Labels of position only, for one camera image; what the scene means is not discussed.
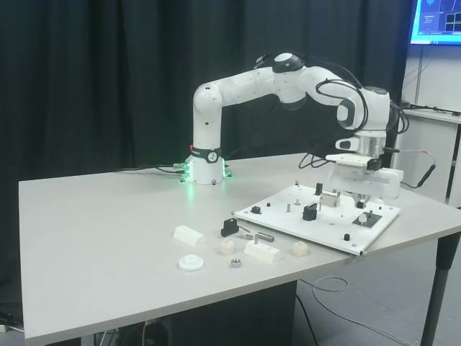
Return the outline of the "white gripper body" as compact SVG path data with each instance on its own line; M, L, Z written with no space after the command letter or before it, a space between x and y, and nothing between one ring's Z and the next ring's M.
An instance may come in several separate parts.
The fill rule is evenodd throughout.
M402 171L394 169L366 171L335 165L330 172L330 188L371 198L396 199L400 194L401 180Z

